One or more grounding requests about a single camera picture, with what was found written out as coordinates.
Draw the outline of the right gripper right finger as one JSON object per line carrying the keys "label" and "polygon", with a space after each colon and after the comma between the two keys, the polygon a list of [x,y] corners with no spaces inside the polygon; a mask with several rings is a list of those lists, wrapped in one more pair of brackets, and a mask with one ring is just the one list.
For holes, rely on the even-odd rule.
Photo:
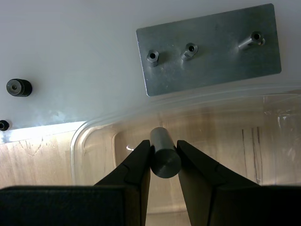
{"label": "right gripper right finger", "polygon": [[300,186],[261,186],[179,140],[179,181],[193,226],[293,226],[301,222]]}

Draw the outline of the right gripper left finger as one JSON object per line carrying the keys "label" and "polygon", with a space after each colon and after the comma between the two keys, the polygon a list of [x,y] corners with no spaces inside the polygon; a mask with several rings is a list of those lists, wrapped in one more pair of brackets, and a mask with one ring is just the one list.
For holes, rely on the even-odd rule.
{"label": "right gripper left finger", "polygon": [[3,226],[143,226],[151,145],[142,141],[92,186],[11,186],[0,191]]}

